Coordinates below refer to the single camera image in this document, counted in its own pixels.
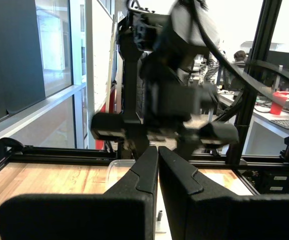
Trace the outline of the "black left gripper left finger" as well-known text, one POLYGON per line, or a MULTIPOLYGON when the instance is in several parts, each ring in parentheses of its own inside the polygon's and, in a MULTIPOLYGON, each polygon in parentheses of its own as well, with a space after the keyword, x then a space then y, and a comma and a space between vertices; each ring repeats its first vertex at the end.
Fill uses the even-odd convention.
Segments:
POLYGON ((21 194, 0 205, 3 240, 153 240, 158 151, 151 146, 103 194, 21 194))

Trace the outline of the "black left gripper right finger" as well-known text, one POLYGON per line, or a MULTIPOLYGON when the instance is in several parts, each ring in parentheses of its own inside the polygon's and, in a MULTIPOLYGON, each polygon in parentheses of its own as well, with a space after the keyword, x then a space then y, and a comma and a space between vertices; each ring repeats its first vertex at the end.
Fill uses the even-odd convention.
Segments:
POLYGON ((238 195, 167 147, 158 155, 174 240, 289 240, 289 195, 238 195))

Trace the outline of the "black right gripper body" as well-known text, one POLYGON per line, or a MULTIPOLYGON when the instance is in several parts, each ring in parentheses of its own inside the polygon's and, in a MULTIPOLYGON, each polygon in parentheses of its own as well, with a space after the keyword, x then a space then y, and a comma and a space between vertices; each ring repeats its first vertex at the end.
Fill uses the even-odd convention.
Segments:
POLYGON ((203 146, 224 146, 237 144, 237 128, 229 123, 218 121, 207 122, 200 128, 187 128, 182 122, 168 122, 154 126, 142 123, 140 119, 130 120, 123 114, 96 113, 91 120, 91 133, 95 139, 117 141, 126 139, 129 142, 148 141, 152 139, 197 140, 203 146))

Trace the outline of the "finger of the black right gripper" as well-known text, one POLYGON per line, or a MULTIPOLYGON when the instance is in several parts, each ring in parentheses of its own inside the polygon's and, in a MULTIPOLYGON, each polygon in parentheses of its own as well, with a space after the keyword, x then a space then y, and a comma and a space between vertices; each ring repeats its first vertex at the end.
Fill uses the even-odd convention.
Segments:
POLYGON ((129 146, 134 159, 137 161, 147 150, 150 141, 147 138, 130 139, 129 146))
POLYGON ((201 146, 201 142, 199 140, 196 141, 177 141, 175 153, 180 157, 190 157, 193 152, 201 146))

